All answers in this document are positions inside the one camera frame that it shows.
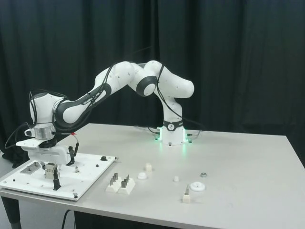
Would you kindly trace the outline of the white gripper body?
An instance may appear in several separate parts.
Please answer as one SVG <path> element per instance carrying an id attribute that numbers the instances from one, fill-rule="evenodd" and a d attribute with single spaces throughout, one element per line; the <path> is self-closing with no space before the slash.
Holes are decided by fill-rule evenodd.
<path id="1" fill-rule="evenodd" d="M 28 150 L 31 160 L 39 162 L 54 163 L 59 165 L 66 164 L 66 146 L 53 146 L 50 148 L 35 148 Z"/>

